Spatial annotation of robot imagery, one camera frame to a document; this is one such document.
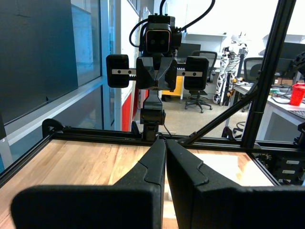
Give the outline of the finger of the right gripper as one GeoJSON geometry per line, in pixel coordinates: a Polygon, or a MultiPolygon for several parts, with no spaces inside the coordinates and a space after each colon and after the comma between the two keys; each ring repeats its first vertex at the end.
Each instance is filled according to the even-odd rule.
{"type": "Polygon", "coordinates": [[[136,78],[138,89],[149,89],[155,85],[153,59],[136,60],[136,78]]]}
{"type": "Polygon", "coordinates": [[[161,60],[160,68],[156,75],[158,90],[174,91],[176,88],[177,61],[161,60]]]}

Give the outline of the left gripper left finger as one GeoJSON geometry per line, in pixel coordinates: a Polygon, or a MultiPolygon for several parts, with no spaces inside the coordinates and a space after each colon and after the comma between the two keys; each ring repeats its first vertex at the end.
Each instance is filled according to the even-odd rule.
{"type": "Polygon", "coordinates": [[[10,211],[18,229],[160,229],[166,143],[156,140],[111,186],[39,185],[19,192],[10,211]]]}

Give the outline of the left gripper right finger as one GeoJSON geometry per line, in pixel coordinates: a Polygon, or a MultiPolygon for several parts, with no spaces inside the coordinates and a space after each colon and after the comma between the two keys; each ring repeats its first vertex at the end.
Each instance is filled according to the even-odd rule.
{"type": "Polygon", "coordinates": [[[167,177],[181,229],[304,227],[302,186],[243,187],[167,141],[167,177]]]}

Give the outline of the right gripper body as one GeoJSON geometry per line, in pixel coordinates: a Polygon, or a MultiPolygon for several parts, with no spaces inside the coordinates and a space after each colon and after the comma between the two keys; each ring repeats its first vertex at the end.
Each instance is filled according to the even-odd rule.
{"type": "MultiPolygon", "coordinates": [[[[160,68],[161,60],[175,60],[173,57],[138,57],[137,59],[153,59],[155,76],[160,68]]],[[[136,68],[129,67],[129,57],[125,54],[110,54],[106,57],[107,81],[111,88],[126,88],[129,81],[136,82],[136,68]]],[[[180,70],[177,64],[177,76],[183,76],[184,88],[187,90],[203,90],[206,85],[209,61],[204,57],[189,56],[180,70]]],[[[158,90],[155,85],[147,90],[158,90]]]]}

